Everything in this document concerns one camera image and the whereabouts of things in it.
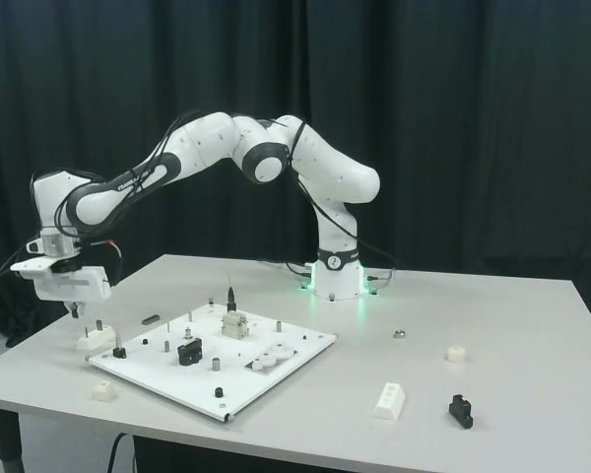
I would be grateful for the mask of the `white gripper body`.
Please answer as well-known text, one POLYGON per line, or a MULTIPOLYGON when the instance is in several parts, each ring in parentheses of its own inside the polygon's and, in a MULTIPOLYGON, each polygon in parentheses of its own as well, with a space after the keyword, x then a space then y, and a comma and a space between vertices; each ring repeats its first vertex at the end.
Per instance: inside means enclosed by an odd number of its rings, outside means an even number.
POLYGON ((43 301, 92 303, 108 299, 111 288, 102 266, 84 266, 66 273, 47 270, 32 277, 34 290, 43 301))

